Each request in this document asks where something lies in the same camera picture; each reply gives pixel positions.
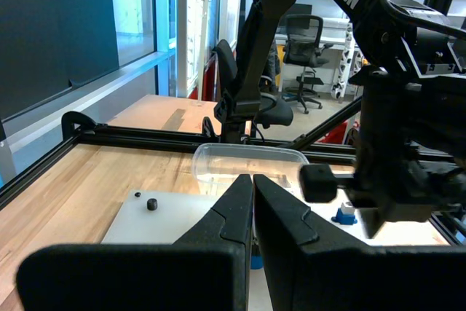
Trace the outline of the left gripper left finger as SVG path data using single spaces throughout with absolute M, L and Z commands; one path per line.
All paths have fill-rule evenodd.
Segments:
M 171 245 L 52 245 L 16 274 L 25 310 L 246 310 L 253 184 L 241 175 Z

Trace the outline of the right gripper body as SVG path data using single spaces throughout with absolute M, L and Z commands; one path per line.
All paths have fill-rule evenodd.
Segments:
M 364 224 L 423 222 L 465 205 L 465 79 L 405 82 L 366 66 L 359 144 L 349 193 Z

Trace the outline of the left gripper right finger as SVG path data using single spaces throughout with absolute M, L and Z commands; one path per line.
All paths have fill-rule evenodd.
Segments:
M 274 310 L 460 310 L 465 249 L 370 246 L 263 175 L 256 235 Z

